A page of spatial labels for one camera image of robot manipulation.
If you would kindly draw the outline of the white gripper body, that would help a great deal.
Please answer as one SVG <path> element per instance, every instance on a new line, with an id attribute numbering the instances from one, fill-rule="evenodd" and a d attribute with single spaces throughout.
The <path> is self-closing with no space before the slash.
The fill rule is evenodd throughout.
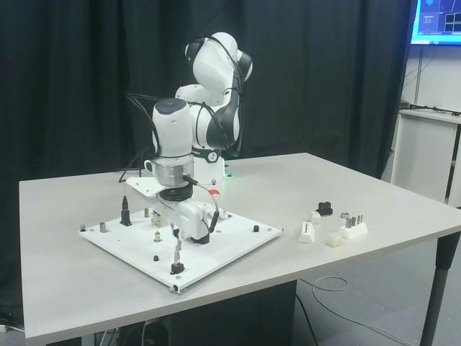
<path id="1" fill-rule="evenodd" d="M 207 214 L 203 204 L 196 200 L 189 198 L 181 202 L 170 202 L 159 198 L 156 212 L 173 224 L 175 229 L 179 229 L 179 235 L 186 233 L 188 238 L 201 239 L 209 234 L 205 225 Z"/>

